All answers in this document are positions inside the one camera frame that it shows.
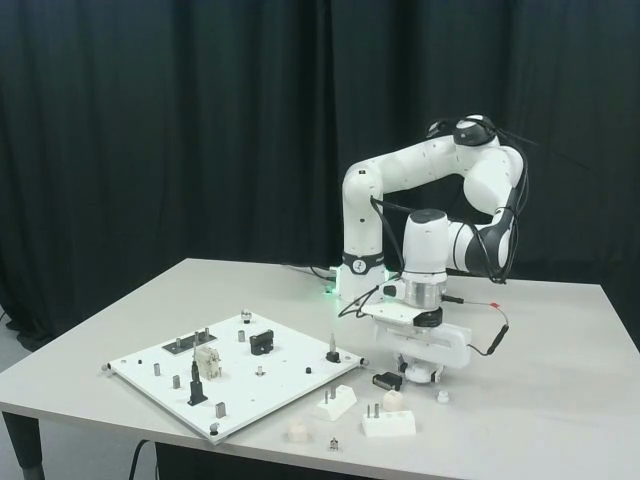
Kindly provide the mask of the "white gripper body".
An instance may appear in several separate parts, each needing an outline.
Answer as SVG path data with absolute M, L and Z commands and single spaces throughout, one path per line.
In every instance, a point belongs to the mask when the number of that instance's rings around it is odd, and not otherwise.
M 404 363 L 431 363 L 461 369 L 470 361 L 472 332 L 443 323 L 437 327 L 398 326 L 377 323 L 376 342 L 401 357 Z

